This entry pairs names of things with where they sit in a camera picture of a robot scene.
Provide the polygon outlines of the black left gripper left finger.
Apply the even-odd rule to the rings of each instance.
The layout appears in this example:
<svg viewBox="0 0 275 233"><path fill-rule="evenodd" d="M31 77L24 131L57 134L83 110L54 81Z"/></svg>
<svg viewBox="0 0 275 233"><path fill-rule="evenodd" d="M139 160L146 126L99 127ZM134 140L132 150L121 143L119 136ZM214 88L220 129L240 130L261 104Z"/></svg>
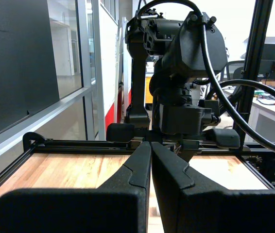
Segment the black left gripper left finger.
<svg viewBox="0 0 275 233"><path fill-rule="evenodd" d="M0 233L145 233L152 149L141 143L96 189L16 189L0 197Z"/></svg>

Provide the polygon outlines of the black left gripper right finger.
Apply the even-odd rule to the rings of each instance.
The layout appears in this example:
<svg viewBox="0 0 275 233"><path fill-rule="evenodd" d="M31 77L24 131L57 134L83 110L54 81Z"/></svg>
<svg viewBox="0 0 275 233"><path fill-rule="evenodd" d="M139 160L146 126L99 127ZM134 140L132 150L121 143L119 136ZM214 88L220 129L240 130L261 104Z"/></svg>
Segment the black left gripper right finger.
<svg viewBox="0 0 275 233"><path fill-rule="evenodd" d="M167 233L275 233L275 189L226 189L157 142L152 176Z"/></svg>

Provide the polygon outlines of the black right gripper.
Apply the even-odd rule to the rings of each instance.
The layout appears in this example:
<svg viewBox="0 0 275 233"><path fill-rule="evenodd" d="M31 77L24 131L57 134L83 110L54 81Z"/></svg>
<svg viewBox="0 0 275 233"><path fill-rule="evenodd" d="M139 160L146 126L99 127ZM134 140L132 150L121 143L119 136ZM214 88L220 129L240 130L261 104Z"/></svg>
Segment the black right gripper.
<svg viewBox="0 0 275 233"><path fill-rule="evenodd" d="M164 134L154 130L135 128L132 124L112 123L107 127L106 140L109 142L128 143L135 138L141 138L148 142L173 142L182 143L185 140L207 141L219 148L238 149L240 136L233 129L211 128L203 131L201 135L188 134ZM199 142L184 142L181 150L181 158L189 162L196 154L200 154Z"/></svg>

